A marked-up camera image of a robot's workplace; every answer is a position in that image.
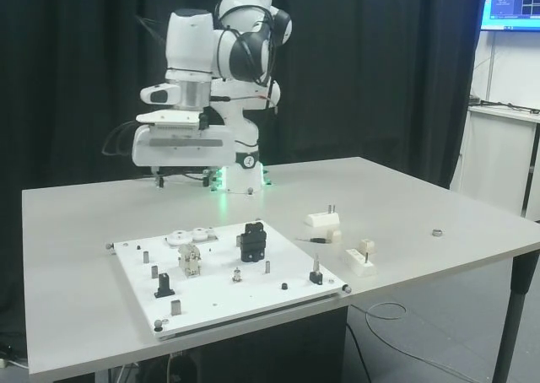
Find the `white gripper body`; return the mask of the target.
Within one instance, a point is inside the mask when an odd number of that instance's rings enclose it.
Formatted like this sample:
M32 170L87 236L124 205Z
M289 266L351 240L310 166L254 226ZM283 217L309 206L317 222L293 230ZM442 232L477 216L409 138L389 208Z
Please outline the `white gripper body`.
M235 137L220 125L204 130L144 125L132 143L132 162L139 167L221 167L235 157Z

